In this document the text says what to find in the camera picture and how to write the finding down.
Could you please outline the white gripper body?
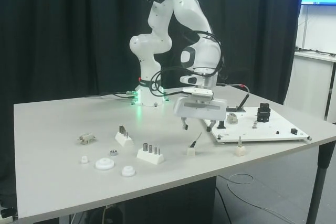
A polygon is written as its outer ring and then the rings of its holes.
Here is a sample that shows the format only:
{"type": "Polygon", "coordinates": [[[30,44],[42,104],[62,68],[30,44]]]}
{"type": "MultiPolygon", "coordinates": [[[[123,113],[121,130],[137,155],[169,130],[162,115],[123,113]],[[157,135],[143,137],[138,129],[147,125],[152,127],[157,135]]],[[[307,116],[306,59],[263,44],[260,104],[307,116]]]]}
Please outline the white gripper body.
{"type": "Polygon", "coordinates": [[[202,120],[224,120],[226,118],[227,100],[212,99],[200,102],[190,96],[181,96],[174,103],[173,112],[181,118],[202,120]]]}

